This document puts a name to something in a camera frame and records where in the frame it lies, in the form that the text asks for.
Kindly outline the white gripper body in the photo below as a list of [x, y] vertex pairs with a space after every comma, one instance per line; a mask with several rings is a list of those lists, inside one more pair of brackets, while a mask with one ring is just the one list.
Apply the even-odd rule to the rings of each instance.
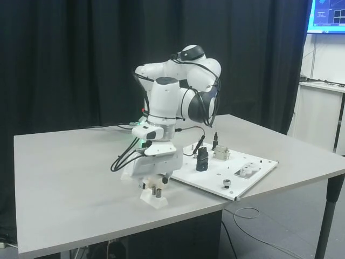
[[150, 175], [164, 174], [182, 167], [183, 154], [175, 153], [163, 156], [143, 156], [129, 165], [131, 178], [145, 178]]

